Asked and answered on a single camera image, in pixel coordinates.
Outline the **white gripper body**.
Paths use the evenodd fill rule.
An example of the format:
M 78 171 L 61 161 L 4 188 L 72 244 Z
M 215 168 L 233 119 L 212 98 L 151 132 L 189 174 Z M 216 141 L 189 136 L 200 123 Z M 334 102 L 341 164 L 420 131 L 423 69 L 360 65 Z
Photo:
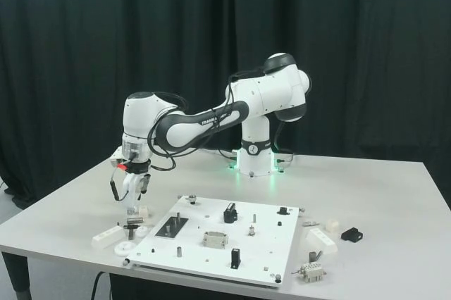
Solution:
M 138 206 L 140 195 L 147 193 L 151 175 L 126 173 L 123 181 L 122 204 L 126 209 L 135 209 Z

